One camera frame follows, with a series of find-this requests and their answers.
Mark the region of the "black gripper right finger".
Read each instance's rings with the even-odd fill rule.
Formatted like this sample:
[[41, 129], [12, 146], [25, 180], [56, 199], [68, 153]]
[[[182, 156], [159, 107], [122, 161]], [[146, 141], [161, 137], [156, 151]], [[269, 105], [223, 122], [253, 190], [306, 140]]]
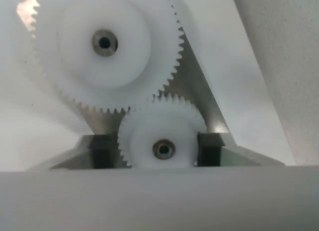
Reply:
[[236, 144], [230, 133], [198, 133], [198, 167], [284, 166], [283, 162]]

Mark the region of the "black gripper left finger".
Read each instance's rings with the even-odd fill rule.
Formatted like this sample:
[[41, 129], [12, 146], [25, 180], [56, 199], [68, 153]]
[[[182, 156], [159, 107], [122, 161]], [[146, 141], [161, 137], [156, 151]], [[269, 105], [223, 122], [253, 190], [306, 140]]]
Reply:
[[112, 169], [117, 161], [117, 134], [84, 135], [75, 146], [32, 169]]

